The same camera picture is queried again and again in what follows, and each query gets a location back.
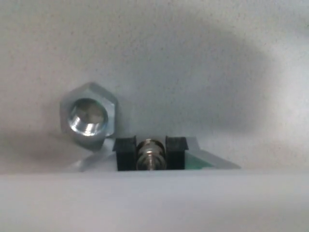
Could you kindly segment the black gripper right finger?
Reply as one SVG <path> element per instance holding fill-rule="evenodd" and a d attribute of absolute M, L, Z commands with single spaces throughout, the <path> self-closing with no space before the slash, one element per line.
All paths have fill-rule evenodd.
<path fill-rule="evenodd" d="M 232 170 L 241 167 L 200 148 L 196 137 L 166 137 L 167 170 Z"/>

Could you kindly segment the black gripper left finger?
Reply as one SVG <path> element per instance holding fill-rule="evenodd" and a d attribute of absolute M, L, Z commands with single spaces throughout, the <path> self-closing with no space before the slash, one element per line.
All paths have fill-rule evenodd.
<path fill-rule="evenodd" d="M 112 171 L 136 170 L 136 137 L 108 138 L 90 147 L 92 152 L 71 165 L 73 172 L 92 169 Z"/>

